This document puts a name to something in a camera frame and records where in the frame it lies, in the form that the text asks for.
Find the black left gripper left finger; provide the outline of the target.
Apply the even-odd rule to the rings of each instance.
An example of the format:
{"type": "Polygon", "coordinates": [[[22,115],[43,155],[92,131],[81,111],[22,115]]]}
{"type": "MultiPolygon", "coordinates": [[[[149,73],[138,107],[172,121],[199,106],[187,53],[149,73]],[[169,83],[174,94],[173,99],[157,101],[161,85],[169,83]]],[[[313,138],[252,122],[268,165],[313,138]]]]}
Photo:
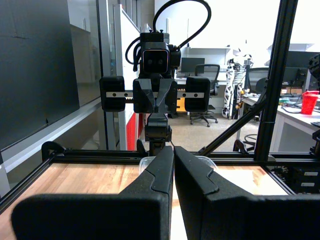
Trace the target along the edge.
{"type": "Polygon", "coordinates": [[[174,152],[164,147],[118,194],[38,194],[11,214],[18,240],[168,240],[174,152]]]}

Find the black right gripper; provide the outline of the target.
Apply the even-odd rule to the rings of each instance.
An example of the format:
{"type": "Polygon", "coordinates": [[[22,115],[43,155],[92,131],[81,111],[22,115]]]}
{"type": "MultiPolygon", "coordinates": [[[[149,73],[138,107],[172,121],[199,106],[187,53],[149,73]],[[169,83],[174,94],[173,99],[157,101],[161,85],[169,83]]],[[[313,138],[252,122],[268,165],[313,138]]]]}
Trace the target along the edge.
{"type": "Polygon", "coordinates": [[[207,77],[191,76],[179,85],[171,74],[140,74],[132,82],[132,90],[125,89],[123,76],[105,76],[99,80],[104,112],[122,112],[126,104],[133,104],[135,113],[174,114],[177,99],[184,98],[184,108],[191,113],[208,109],[211,81],[207,77]]]}

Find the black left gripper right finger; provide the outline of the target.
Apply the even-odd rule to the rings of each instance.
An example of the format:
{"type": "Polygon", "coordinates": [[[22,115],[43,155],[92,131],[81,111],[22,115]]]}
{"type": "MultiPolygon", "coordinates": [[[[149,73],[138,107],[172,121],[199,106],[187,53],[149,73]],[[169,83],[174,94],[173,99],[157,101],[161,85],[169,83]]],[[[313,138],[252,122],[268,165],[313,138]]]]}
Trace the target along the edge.
{"type": "Polygon", "coordinates": [[[190,240],[317,240],[320,197],[253,195],[183,147],[174,149],[174,177],[190,240]]]}

